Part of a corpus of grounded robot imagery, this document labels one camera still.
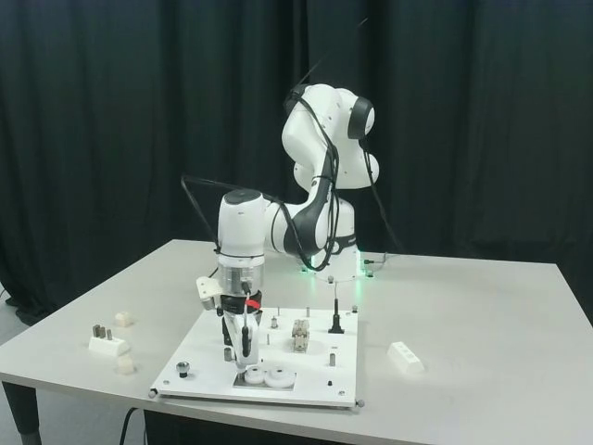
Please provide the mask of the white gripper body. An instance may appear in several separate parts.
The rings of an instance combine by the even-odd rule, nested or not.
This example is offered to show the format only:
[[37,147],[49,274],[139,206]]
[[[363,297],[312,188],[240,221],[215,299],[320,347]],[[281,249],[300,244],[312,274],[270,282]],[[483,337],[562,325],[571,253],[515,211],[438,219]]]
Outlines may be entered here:
[[252,312],[247,315],[231,312],[224,314],[234,354],[247,358],[248,364],[259,363],[260,318],[260,312]]

